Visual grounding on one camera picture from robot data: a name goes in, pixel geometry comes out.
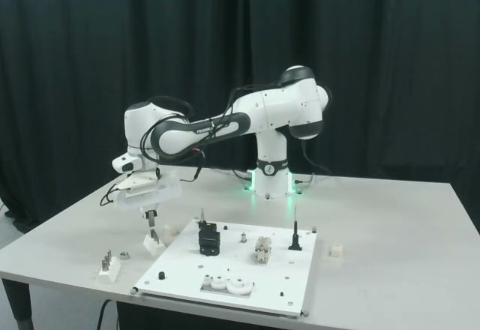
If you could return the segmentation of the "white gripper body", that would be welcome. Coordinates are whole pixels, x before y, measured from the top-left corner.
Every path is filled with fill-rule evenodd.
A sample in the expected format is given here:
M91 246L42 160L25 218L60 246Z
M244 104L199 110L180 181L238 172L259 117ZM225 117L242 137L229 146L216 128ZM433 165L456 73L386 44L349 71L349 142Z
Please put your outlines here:
M181 194L179 181L153 181L148 184L134 185L123 181L112 197L113 204L119 211L158 210L166 201Z

